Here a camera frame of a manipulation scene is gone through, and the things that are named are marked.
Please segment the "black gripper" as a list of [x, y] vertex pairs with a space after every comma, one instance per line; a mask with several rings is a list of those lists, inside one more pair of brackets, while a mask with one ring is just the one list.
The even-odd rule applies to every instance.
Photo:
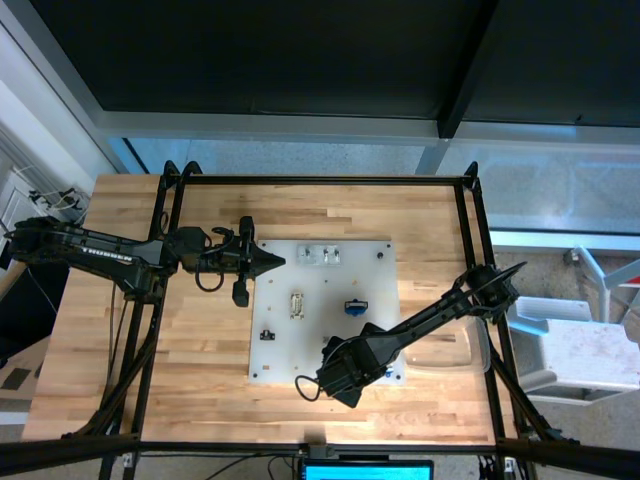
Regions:
[[247, 281], [251, 278], [251, 267], [252, 276], [258, 277], [284, 266], [286, 261], [268, 251], [266, 243], [253, 243], [254, 222], [250, 216], [240, 219], [238, 234], [223, 227], [215, 227], [213, 232], [222, 235], [223, 241], [200, 256], [200, 272], [216, 273], [219, 282], [215, 287], [200, 284], [200, 289], [206, 293], [214, 293], [223, 286], [225, 274], [234, 273], [237, 279], [232, 286], [232, 300], [237, 307], [247, 307], [250, 298]]
[[355, 408], [363, 389], [384, 377], [386, 370], [363, 337], [343, 340], [333, 336], [322, 349], [316, 380], [328, 397]]

